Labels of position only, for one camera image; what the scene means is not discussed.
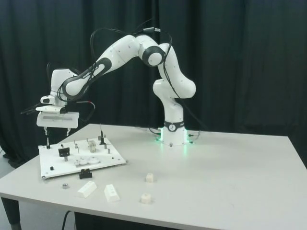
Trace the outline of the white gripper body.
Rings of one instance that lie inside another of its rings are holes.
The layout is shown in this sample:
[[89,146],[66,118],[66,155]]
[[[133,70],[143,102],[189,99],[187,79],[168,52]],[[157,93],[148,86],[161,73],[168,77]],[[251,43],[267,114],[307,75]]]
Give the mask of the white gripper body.
[[38,127],[77,128],[79,113],[67,112],[65,114],[45,113],[38,114],[36,124]]

